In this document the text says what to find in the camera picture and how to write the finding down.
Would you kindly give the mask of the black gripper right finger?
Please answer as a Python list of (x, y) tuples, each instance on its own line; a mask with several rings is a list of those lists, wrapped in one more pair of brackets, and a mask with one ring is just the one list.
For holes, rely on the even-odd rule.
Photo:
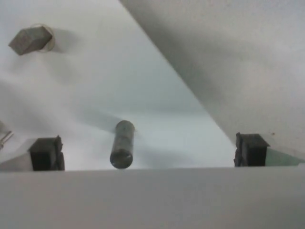
[(305, 154), (272, 144), (260, 134), (236, 134), (235, 167), (283, 167), (305, 164)]

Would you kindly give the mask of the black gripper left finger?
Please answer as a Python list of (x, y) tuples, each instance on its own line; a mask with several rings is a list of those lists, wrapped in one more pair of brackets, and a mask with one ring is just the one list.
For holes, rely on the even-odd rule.
[(32, 138), (0, 157), (1, 171), (64, 171), (60, 136)]

